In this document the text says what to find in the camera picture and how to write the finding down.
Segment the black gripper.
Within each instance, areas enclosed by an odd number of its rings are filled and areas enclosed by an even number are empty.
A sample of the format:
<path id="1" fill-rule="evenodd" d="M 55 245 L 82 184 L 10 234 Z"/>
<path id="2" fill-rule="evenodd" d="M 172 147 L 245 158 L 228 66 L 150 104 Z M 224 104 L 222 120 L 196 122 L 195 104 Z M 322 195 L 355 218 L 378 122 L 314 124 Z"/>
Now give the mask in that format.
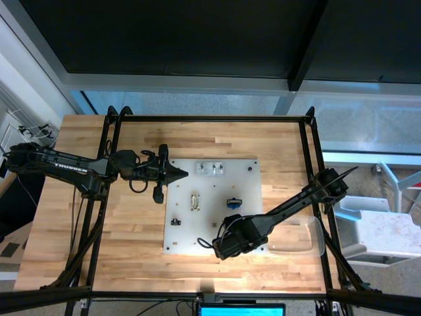
<path id="1" fill-rule="evenodd" d="M 155 182 L 156 185 L 153 188 L 153 200 L 155 203 L 163 203 L 163 187 L 186 178 L 189 174 L 187 171 L 175 167 L 170 161 L 168 161 L 169 151 L 166 144 L 161 144 L 159 146 L 158 155 L 155 155 L 154 152 L 147 150 L 143 150 L 141 153 L 143 155 L 147 155 L 148 160 L 132 170 L 130 175 L 130 189 L 135 194 L 141 194 L 147 190 L 149 182 Z M 144 188 L 142 190 L 136 190 L 133 187 L 133 181 L 144 182 Z"/>
<path id="2" fill-rule="evenodd" d="M 237 257 L 253 251 L 253 232 L 251 230 L 232 230 L 224 237 L 212 241 L 215 255 L 221 260 Z"/>

